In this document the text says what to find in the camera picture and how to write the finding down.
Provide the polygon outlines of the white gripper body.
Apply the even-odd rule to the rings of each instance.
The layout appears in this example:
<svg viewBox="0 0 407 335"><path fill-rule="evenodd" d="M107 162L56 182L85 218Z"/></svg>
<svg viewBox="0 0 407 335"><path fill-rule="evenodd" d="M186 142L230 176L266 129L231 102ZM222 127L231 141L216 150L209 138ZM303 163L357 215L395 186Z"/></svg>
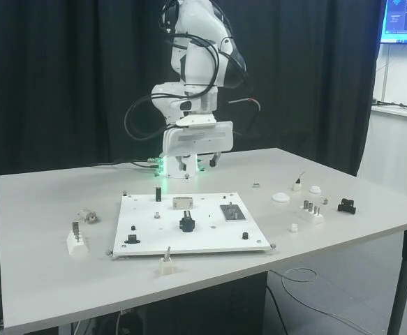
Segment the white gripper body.
<svg viewBox="0 0 407 335"><path fill-rule="evenodd" d="M171 128L163 135L164 156L188 156L230 151L233 147L233 123L216 122L200 128Z"/></svg>

